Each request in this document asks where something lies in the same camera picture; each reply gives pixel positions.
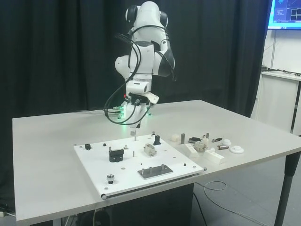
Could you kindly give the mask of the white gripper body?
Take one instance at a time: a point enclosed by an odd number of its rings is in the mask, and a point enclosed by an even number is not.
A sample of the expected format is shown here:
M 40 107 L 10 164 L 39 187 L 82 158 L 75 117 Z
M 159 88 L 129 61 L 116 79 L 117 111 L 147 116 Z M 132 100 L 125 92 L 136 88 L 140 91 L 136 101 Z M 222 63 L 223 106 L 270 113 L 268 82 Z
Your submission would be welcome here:
M 127 124 L 131 128 L 136 128 L 137 123 L 141 122 L 142 116 L 144 115 L 144 104 L 138 105 L 134 111 L 134 105 L 127 104 L 124 106 L 124 117 L 128 119 L 124 124 Z

